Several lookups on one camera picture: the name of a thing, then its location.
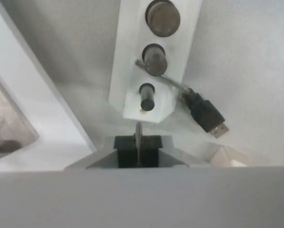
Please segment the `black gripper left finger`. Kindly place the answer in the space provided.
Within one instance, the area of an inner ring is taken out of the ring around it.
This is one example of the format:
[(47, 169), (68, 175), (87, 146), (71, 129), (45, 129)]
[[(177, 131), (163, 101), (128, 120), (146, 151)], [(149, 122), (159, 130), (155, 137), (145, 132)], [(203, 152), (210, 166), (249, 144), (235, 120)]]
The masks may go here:
[(134, 167), (137, 160), (136, 143), (133, 135), (110, 136), (102, 149), (67, 166), (67, 169), (119, 169)]

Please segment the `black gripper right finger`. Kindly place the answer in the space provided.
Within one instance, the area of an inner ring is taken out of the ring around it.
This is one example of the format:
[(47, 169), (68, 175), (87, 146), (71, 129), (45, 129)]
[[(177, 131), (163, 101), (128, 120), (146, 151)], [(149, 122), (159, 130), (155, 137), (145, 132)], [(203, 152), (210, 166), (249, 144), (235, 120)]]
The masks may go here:
[(142, 137), (140, 165), (143, 168), (205, 168), (210, 166), (209, 162), (176, 148), (172, 137), (167, 135)]

